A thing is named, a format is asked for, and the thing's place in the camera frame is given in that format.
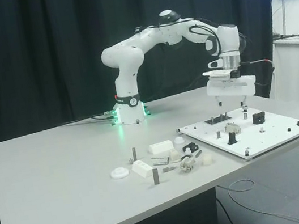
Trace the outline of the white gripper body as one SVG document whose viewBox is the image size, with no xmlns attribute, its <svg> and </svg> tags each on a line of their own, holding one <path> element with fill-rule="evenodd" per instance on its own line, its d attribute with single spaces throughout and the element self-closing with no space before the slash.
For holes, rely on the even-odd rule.
<svg viewBox="0 0 299 224">
<path fill-rule="evenodd" d="M 207 95 L 221 96 L 253 96 L 255 94 L 255 76 L 243 75 L 239 78 L 231 78 L 231 71 L 208 74 Z"/>
</svg>

